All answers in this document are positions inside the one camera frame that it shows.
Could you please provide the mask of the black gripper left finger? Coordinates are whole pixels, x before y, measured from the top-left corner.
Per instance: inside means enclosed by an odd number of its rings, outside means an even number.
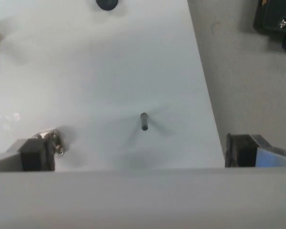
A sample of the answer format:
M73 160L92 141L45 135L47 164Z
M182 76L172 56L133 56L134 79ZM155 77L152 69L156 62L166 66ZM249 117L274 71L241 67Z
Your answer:
M19 139L0 153L0 172L45 172L55 170L54 144L46 139Z

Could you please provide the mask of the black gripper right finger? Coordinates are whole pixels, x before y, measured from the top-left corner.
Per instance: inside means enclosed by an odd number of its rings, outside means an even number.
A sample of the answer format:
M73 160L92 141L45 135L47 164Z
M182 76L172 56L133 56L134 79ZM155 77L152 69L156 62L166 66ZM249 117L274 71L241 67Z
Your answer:
M286 167L286 150L261 135L227 134L225 167Z

